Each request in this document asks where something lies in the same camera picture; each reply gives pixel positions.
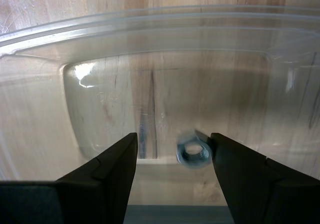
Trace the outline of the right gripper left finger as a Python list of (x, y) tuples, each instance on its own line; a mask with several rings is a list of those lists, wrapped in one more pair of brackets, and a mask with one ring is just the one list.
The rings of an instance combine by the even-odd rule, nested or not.
[(128, 134), (55, 181), (1, 181), (1, 223), (123, 223), (137, 137)]

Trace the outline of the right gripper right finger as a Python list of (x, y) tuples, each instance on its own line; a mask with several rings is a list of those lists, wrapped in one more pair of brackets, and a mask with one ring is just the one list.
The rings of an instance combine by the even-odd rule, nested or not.
[(235, 223), (319, 223), (316, 178), (222, 134), (211, 134), (212, 161)]

